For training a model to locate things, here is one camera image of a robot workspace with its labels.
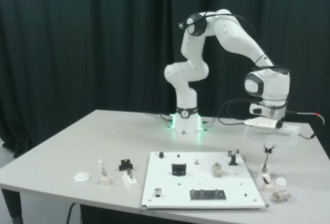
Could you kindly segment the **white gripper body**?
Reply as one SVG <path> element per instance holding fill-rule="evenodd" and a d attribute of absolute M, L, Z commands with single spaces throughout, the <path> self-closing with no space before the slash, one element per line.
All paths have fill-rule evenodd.
<path fill-rule="evenodd" d="M 283 125 L 279 129 L 248 126 L 244 130 L 243 138 L 247 142 L 265 145 L 296 145 L 299 134 L 299 126 Z"/>

